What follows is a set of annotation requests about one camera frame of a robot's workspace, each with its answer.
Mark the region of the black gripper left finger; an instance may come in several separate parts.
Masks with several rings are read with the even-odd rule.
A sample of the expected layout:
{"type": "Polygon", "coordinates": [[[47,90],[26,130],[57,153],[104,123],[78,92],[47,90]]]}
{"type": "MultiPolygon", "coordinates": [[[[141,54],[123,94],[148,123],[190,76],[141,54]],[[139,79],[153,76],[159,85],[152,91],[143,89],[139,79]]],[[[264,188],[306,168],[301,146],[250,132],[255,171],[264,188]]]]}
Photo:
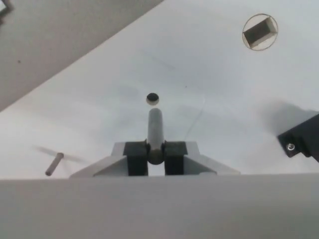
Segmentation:
{"type": "Polygon", "coordinates": [[[111,155],[71,174],[70,178],[145,176],[147,160],[145,141],[116,142],[111,155]]]}

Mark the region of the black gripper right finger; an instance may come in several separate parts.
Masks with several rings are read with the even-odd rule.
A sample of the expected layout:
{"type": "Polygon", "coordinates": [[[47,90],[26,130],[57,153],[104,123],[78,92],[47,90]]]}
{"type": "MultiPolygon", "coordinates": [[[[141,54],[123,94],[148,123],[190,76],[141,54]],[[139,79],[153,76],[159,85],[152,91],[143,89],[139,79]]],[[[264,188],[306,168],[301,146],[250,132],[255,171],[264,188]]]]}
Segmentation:
{"type": "Polygon", "coordinates": [[[166,175],[240,175],[221,162],[201,154],[195,141],[167,141],[164,144],[166,175]]]}

